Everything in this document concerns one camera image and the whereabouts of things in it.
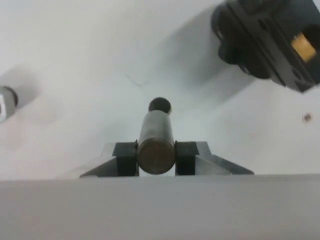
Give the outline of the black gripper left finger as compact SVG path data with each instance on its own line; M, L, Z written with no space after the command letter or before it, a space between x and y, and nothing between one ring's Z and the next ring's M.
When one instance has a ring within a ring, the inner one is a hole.
M83 167L80 177L135 177L137 147L136 141L106 144L101 155Z

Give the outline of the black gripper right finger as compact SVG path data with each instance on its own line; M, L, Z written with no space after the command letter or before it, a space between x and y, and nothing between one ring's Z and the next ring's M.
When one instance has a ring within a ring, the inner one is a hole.
M206 141L175 142L177 176L254 175L241 165L213 154Z

